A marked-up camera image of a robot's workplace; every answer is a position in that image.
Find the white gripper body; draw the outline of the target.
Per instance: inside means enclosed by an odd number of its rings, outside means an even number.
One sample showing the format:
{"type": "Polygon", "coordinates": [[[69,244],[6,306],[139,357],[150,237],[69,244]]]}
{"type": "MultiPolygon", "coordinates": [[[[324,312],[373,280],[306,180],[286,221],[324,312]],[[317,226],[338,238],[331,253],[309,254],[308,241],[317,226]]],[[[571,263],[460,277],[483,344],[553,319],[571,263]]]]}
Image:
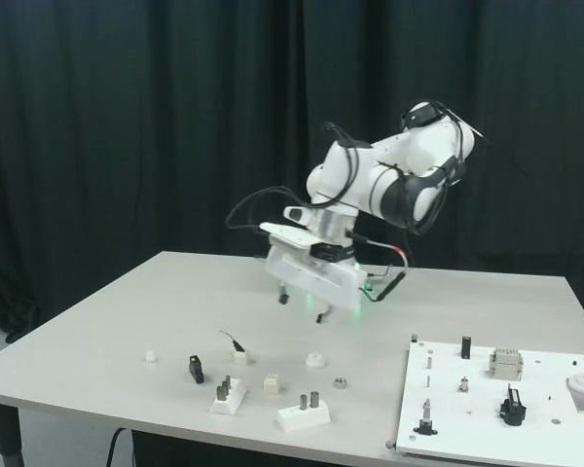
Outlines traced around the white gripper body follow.
{"type": "Polygon", "coordinates": [[[302,261],[272,246],[266,271],[286,285],[302,289],[334,308],[353,310],[361,298],[363,271],[355,262],[302,261]]]}

